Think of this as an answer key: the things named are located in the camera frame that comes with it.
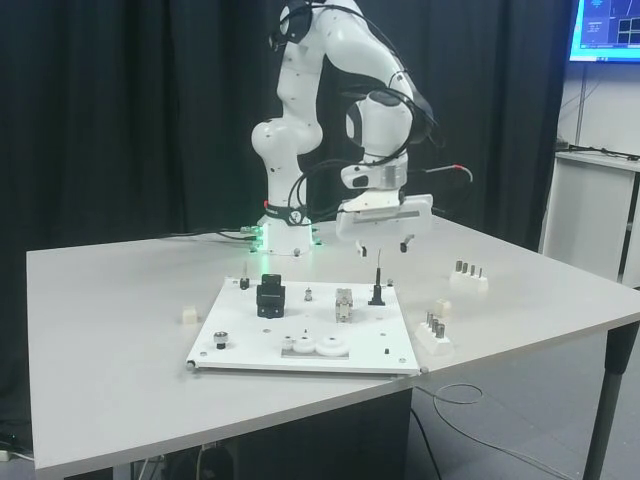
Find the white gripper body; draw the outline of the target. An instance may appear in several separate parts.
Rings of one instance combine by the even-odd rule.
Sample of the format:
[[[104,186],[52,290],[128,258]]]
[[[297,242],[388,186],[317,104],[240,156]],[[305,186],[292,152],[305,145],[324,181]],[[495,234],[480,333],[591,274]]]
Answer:
[[[425,234],[432,224],[433,196],[363,193],[343,202],[336,216],[336,235],[343,241],[372,243],[381,238],[403,241]]]

